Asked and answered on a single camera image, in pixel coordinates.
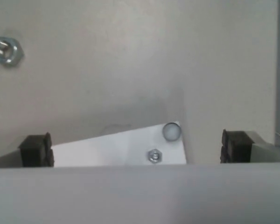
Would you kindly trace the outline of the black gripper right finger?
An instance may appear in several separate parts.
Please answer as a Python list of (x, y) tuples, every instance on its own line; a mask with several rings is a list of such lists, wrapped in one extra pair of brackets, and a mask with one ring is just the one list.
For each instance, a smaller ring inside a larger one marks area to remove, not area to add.
[(254, 131), (222, 133), (221, 163), (280, 162), (280, 146), (264, 141)]

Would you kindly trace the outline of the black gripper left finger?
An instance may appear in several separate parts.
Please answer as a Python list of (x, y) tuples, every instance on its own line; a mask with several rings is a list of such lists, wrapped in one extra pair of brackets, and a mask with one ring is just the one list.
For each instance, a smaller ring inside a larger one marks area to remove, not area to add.
[(18, 137), (0, 153), (0, 168), (54, 167), (54, 163), (49, 132)]

